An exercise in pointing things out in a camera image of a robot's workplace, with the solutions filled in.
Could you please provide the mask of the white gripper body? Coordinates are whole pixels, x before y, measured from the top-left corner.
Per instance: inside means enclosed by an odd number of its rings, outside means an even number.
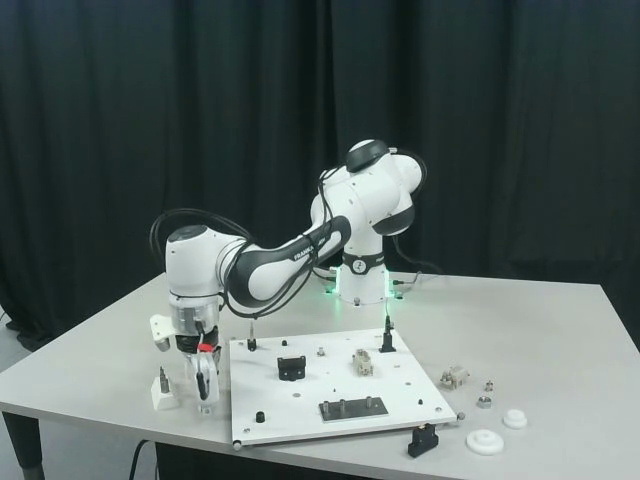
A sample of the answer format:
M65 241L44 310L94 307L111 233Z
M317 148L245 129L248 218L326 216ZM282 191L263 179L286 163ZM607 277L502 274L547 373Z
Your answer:
M219 351L203 351L186 356L186 375L199 405L214 405L219 392Z

